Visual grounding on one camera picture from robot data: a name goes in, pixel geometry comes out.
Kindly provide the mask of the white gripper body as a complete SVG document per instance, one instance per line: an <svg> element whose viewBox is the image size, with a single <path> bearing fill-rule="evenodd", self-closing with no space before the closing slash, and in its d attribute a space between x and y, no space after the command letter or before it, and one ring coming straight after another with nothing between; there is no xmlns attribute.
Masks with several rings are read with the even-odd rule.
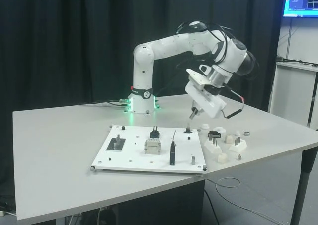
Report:
<svg viewBox="0 0 318 225"><path fill-rule="evenodd" d="M216 118L226 106L226 103L219 96L214 96L205 89L198 89L193 82L186 85L185 91L193 100L190 119L202 112L206 112L211 118Z"/></svg>

